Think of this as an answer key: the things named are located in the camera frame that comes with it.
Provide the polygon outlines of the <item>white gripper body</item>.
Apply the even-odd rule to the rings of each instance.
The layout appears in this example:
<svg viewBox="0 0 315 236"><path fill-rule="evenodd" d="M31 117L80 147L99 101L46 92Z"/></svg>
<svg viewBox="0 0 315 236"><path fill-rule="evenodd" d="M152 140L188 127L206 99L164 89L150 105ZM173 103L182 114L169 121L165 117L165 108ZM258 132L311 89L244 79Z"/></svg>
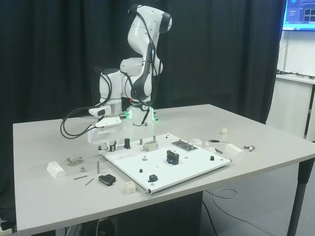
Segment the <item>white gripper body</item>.
<svg viewBox="0 0 315 236"><path fill-rule="evenodd" d="M87 132L88 142L92 145L101 145L106 142L119 140L124 136L118 127L94 128Z"/></svg>

